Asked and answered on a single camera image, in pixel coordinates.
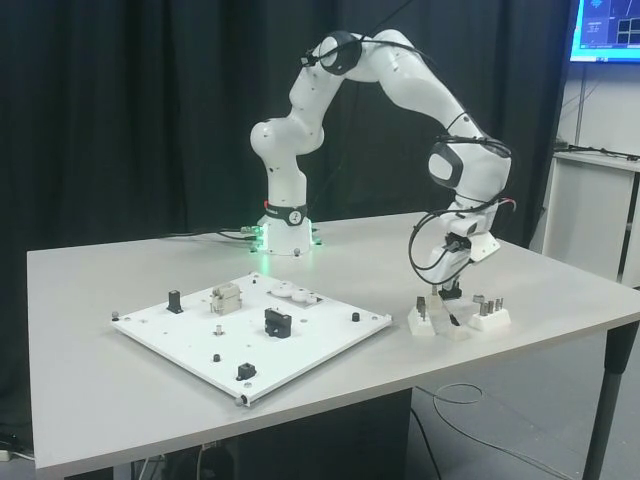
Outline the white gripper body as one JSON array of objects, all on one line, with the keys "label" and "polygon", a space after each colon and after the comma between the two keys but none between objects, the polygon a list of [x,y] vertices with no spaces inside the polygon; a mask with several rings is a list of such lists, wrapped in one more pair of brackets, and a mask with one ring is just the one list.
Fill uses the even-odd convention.
[{"label": "white gripper body", "polygon": [[441,289],[452,290],[459,283],[462,270],[470,261],[469,247],[435,247],[427,261],[425,279],[429,284]]}]

